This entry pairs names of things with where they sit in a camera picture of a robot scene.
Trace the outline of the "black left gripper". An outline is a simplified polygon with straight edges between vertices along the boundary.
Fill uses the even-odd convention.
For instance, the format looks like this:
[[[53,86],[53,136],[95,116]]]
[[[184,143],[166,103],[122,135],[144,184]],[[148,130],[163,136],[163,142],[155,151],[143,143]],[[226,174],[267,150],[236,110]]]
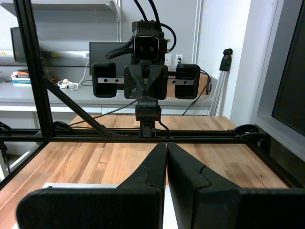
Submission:
[[[168,84],[174,86],[175,98],[196,98],[198,95],[200,67],[196,64],[178,64],[173,79],[164,64],[140,62],[128,64],[123,76],[117,76],[115,63],[95,62],[92,67],[93,94],[100,98],[115,97],[118,84],[123,84],[126,99],[164,100]]]

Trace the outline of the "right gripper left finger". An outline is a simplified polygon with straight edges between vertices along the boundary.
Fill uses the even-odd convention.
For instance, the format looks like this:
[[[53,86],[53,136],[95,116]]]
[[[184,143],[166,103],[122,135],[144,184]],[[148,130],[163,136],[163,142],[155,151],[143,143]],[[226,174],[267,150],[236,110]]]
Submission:
[[[21,229],[160,229],[166,144],[159,143],[116,188],[43,188],[16,209]]]

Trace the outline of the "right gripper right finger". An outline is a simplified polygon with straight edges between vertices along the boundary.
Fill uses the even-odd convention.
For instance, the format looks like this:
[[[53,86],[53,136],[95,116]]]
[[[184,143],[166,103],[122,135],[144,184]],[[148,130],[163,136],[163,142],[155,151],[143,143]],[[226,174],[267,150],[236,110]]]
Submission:
[[[168,182],[181,229],[302,229],[305,191],[242,188],[175,143],[168,144]]]

